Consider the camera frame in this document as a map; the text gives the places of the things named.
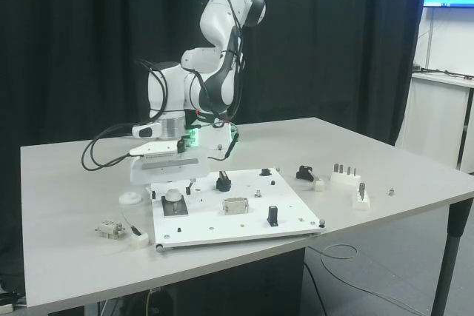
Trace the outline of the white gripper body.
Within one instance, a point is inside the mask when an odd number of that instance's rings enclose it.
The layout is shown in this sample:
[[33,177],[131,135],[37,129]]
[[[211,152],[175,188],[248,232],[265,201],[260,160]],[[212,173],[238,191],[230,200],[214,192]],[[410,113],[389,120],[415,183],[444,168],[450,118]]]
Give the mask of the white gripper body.
[[182,153],[138,155],[131,163],[130,181],[140,185],[206,177],[210,173],[208,153],[202,147],[191,147]]

